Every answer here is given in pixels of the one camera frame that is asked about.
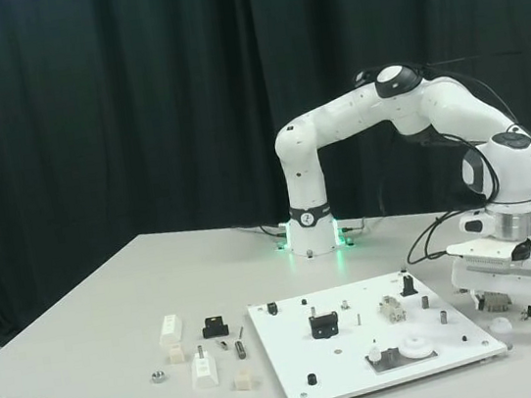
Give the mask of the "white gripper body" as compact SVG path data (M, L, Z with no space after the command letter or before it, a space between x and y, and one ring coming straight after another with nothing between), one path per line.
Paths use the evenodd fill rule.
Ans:
M470 292L503 293L510 298L531 297L531 257L523 261L494 262L456 258L451 282Z

